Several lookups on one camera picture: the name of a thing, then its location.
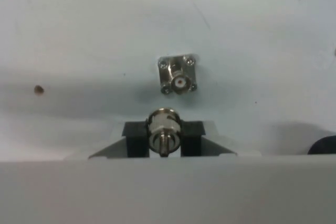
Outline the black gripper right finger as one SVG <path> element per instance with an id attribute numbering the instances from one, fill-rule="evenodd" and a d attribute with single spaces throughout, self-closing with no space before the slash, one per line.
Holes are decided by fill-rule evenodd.
<path id="1" fill-rule="evenodd" d="M 219 135 L 213 121 L 181 121 L 181 156 L 237 155 L 229 139 Z"/>

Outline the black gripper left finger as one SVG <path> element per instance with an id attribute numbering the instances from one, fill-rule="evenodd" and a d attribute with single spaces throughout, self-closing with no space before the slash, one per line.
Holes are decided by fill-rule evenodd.
<path id="1" fill-rule="evenodd" d="M 93 153 L 88 158 L 148 158 L 148 123 L 145 121 L 125 122 L 121 139 Z"/>

